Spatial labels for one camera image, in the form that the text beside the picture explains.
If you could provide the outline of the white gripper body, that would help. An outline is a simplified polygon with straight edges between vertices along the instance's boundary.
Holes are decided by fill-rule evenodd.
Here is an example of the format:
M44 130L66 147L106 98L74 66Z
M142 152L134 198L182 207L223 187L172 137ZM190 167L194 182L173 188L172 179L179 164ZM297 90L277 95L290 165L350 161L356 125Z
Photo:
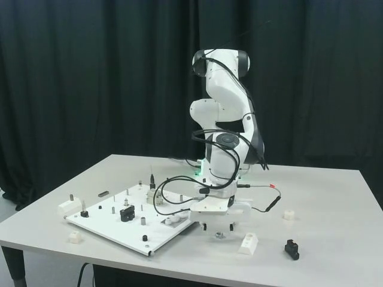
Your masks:
M201 210L191 210L189 219L198 222L203 229L203 223L207 223L208 231L230 231L229 225L234 222L234 230L240 222L248 221L251 206L248 203L234 204L231 207L219 206L208 209L204 206Z

